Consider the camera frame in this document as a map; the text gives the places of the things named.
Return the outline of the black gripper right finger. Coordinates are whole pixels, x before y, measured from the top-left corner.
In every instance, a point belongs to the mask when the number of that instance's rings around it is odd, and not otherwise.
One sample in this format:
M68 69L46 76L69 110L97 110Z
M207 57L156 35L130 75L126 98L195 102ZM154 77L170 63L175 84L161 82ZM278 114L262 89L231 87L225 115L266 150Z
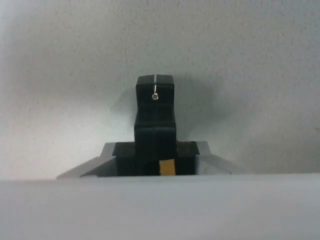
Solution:
M189 175L242 175L250 171L213 154L207 141L178 141L175 173Z

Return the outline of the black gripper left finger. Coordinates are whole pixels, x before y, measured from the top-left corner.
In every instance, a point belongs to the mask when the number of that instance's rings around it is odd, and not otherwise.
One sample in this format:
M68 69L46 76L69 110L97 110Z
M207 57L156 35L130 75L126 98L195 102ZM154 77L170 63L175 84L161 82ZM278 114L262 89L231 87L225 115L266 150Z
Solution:
M135 143L107 142L99 156L67 170L57 178L108 178L135 175Z

